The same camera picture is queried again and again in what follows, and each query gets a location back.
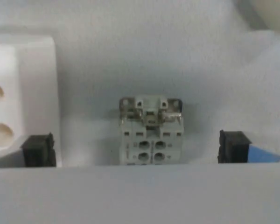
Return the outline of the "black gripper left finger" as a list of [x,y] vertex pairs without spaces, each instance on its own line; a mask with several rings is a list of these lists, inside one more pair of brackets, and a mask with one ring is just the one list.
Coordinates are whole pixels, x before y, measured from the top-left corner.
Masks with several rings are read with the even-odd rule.
[[52,133],[21,136],[0,151],[0,168],[55,168],[54,144]]

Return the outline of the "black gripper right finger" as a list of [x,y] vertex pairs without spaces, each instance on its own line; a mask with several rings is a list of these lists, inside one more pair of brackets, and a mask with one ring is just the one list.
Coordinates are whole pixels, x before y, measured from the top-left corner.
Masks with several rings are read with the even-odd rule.
[[278,163],[280,154],[258,147],[242,131],[219,132],[218,163]]

